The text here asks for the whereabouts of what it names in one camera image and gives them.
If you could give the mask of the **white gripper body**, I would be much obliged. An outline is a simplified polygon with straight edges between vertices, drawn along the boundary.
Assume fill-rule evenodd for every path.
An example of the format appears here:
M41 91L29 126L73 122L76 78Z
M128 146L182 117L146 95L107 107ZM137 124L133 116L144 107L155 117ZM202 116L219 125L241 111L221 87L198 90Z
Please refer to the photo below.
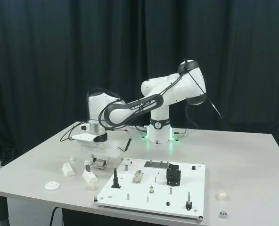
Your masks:
M105 156L117 158L120 156L119 144L117 141L105 142L81 142L79 141L82 151L87 151L96 156Z

